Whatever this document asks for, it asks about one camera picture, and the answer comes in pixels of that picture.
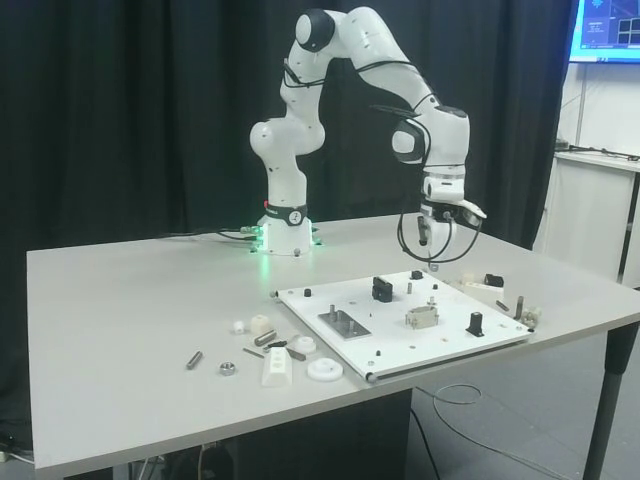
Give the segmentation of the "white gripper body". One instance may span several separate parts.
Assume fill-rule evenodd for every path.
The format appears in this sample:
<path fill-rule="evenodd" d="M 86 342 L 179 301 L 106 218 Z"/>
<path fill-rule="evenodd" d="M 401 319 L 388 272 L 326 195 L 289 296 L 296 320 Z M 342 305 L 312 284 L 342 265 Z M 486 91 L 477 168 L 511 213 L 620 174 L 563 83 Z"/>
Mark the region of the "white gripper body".
<path fill-rule="evenodd" d="M 454 228 L 446 220 L 420 215 L 417 218 L 419 244 L 428 251 L 445 251 L 451 243 Z"/>

